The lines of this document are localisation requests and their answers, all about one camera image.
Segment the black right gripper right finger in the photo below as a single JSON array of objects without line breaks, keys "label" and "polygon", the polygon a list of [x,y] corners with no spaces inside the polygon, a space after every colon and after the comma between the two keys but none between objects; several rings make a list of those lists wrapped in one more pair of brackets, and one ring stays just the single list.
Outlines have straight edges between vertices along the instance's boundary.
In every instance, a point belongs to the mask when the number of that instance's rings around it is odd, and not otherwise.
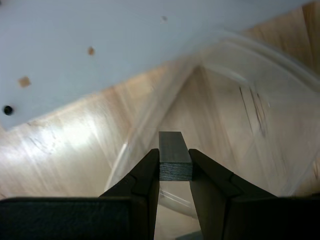
[{"label": "black right gripper right finger", "polygon": [[277,197],[197,149],[190,190],[205,240],[307,240],[319,237],[320,195]]}]

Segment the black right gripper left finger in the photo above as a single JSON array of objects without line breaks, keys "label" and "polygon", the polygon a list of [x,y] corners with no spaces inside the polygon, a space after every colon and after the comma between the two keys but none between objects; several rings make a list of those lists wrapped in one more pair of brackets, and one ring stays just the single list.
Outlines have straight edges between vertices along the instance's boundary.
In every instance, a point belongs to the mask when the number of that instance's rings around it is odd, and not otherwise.
[{"label": "black right gripper left finger", "polygon": [[14,197],[0,202],[3,240],[152,240],[160,153],[150,150],[99,197]]}]

